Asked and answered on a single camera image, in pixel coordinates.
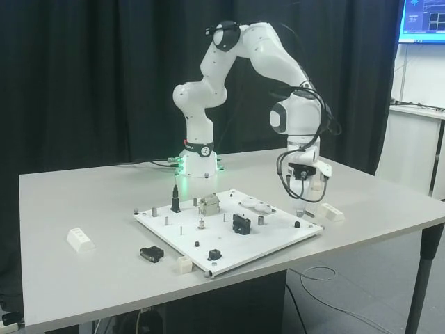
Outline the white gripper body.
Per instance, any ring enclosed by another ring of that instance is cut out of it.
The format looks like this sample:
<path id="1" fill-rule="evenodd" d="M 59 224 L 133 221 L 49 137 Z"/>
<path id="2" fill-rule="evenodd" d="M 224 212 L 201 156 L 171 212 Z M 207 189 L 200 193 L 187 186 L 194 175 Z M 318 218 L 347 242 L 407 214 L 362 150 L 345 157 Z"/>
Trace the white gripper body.
<path id="1" fill-rule="evenodd" d="M 306 179 L 295 178 L 294 176 L 286 176 L 286 185 L 288 186 L 289 196 L 295 200 L 313 203 L 315 198 L 312 193 L 312 177 Z"/>

